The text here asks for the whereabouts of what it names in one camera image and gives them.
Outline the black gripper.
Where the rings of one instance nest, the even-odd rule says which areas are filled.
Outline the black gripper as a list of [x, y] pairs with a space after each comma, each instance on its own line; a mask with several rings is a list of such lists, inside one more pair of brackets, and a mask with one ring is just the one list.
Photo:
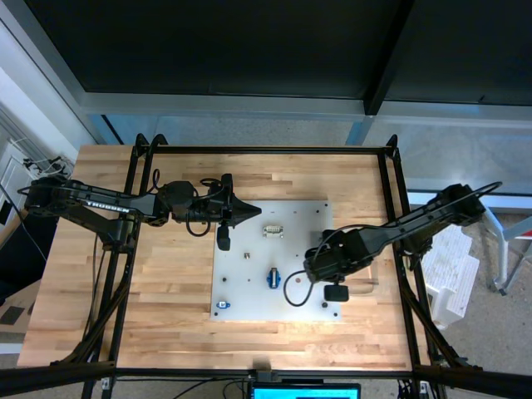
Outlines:
[[345, 276], [340, 274], [329, 281], [323, 288], [323, 296], [327, 302], [347, 302], [349, 289], [345, 283]]
[[199, 195], [197, 190], [194, 190], [191, 221], [205, 224], [206, 228], [202, 233], [191, 231], [191, 235], [197, 238], [204, 237], [210, 231], [211, 224], [216, 223], [218, 225], [217, 246], [222, 251], [229, 251], [229, 226], [235, 228], [244, 221], [261, 215], [261, 209], [233, 195], [231, 174], [224, 174], [220, 179], [203, 178], [199, 182], [207, 187], [208, 191], [206, 195]]

